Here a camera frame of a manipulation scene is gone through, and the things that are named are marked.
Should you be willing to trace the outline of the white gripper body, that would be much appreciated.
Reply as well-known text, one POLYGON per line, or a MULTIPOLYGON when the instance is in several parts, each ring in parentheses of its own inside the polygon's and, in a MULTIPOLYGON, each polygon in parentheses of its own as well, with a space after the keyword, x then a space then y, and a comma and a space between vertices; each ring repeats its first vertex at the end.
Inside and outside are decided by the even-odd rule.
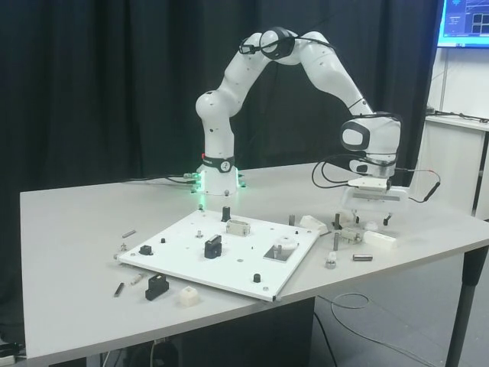
POLYGON ((403 212, 408 207, 408 187, 391 187, 387 191, 349 187, 342 195, 341 205, 352 211, 372 211, 384 214, 403 212))

